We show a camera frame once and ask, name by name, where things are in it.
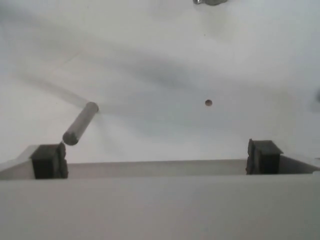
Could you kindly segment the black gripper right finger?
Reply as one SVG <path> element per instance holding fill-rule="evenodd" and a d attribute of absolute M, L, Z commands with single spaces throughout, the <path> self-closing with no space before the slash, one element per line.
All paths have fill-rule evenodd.
<path fill-rule="evenodd" d="M 296 175 L 320 172 L 319 163 L 286 156 L 271 140 L 250 139 L 247 153 L 245 168 L 247 175 Z"/>

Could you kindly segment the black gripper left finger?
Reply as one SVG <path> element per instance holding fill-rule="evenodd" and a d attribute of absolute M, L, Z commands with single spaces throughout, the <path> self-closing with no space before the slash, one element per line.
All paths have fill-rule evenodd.
<path fill-rule="evenodd" d="M 67 179 L 64 143 L 28 146 L 17 158 L 0 164 L 1 180 Z"/>

